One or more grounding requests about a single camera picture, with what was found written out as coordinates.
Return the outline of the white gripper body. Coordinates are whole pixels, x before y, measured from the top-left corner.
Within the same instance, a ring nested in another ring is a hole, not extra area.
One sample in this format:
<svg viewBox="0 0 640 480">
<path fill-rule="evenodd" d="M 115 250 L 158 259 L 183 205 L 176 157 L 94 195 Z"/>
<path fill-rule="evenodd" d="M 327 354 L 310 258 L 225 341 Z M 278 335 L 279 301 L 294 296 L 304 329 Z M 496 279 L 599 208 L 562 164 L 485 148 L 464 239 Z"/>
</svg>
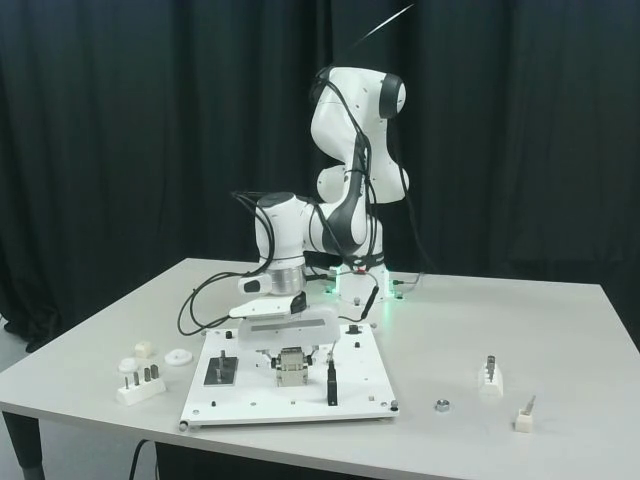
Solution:
<svg viewBox="0 0 640 480">
<path fill-rule="evenodd" d="M 243 319 L 238 342 L 243 350 L 280 351 L 333 343 L 341 330 L 335 309 L 306 309 L 298 314 Z"/>
</svg>

